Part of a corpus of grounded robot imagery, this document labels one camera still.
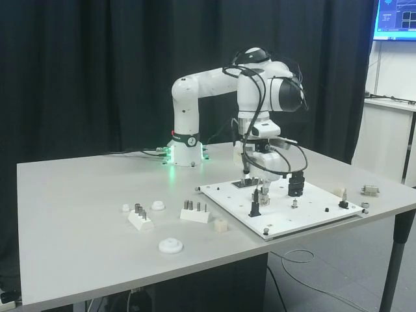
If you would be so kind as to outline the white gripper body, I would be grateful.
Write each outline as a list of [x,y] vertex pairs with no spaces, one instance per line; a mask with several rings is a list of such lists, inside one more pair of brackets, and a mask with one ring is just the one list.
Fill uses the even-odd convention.
[[[251,160],[268,170],[278,171],[280,166],[280,156],[277,153],[259,153],[254,152],[250,156]],[[280,175],[273,174],[254,165],[250,165],[250,177],[259,178],[262,181],[277,181]]]

